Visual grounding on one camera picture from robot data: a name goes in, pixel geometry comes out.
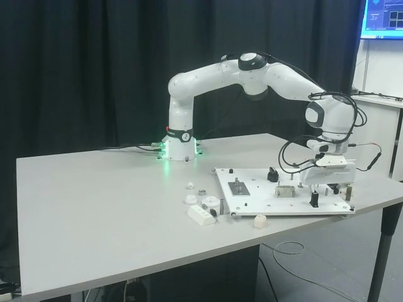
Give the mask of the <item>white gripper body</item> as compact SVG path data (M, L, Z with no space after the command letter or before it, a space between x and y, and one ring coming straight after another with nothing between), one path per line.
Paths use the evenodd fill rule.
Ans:
M300 181L306 185L345 184L355 179L355 160L315 159L300 164Z

